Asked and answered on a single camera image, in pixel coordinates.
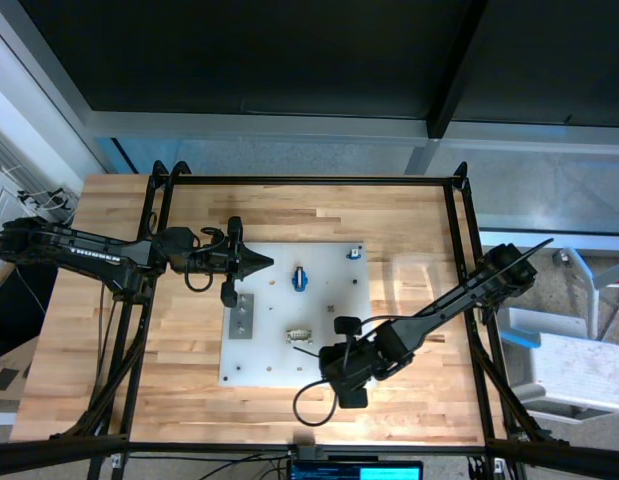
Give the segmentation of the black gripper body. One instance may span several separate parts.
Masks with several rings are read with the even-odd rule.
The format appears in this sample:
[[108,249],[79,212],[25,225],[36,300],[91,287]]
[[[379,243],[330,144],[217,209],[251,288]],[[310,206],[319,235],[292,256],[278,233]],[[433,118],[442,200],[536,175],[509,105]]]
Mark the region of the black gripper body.
[[208,282],[204,287],[191,286],[191,291],[203,293],[213,285],[215,275],[223,274],[225,281],[221,285],[220,298],[225,307],[236,307],[238,294],[235,281],[238,279],[241,262],[240,245],[243,240],[243,224],[238,216],[230,217],[227,232],[215,227],[203,227],[200,232],[210,237],[210,242],[198,242],[191,253],[191,272],[204,274]]
[[337,376],[333,380],[340,408],[366,408],[368,397],[365,385],[377,375],[383,376],[389,368],[386,328],[377,326],[362,334],[364,325],[389,319],[387,315],[380,315],[366,320],[350,316],[340,316],[334,320],[335,332],[346,338],[344,352],[336,361]]

